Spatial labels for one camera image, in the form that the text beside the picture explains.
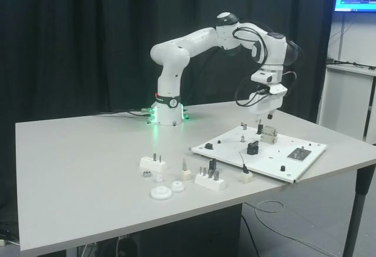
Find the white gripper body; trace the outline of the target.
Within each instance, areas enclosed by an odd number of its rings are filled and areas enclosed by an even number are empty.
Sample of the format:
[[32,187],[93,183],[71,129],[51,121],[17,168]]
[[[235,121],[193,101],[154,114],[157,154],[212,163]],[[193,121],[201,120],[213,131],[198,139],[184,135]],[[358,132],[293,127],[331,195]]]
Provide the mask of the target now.
[[247,105],[248,110],[252,114],[268,114],[282,106],[286,93],[287,91],[278,94],[254,92],[249,96],[251,102]]

